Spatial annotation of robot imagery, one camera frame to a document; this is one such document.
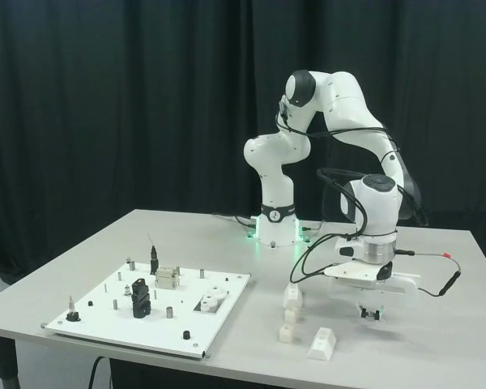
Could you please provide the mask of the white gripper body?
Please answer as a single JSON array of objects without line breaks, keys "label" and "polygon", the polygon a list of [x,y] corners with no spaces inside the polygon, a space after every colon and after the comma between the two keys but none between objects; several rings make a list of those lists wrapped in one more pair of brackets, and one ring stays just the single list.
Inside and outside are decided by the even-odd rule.
[{"label": "white gripper body", "polygon": [[420,278],[395,273],[381,281],[329,278],[328,295],[332,300],[351,302],[367,309],[386,309],[415,305]]}]

